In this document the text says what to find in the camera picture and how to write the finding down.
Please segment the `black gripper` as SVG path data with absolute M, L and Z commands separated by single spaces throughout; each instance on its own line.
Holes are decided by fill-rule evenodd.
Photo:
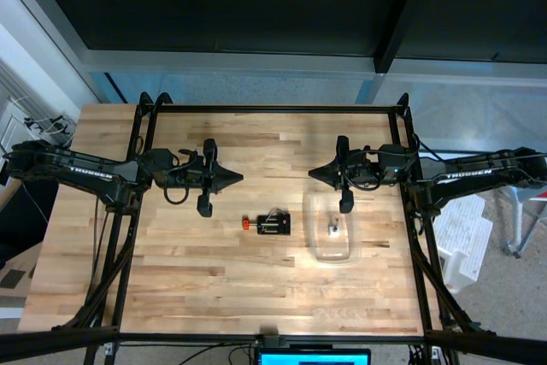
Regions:
M 354 207 L 355 200 L 351 187 L 359 191 L 373 191 L 379 187 L 379 172 L 373 170 L 371 161 L 367 159 L 367 154 L 372 153 L 373 150 L 369 145 L 365 145 L 360 150 L 351 150 L 349 139 L 345 136 L 338 136 L 337 158 L 326 165 L 309 170 L 309 177 L 327 184 L 333 189 L 338 188 L 339 177 L 339 189 L 341 190 L 339 211 L 341 214 L 349 214 Z
M 198 156 L 185 171 L 185 185 L 189 189 L 202 191 L 197 198 L 197 211 L 201 216 L 213 214 L 211 194 L 217 194 L 244 179 L 242 174 L 223 168 L 217 162 L 217 156 L 218 148 L 215 140 L 207 138 L 203 143 L 203 154 Z

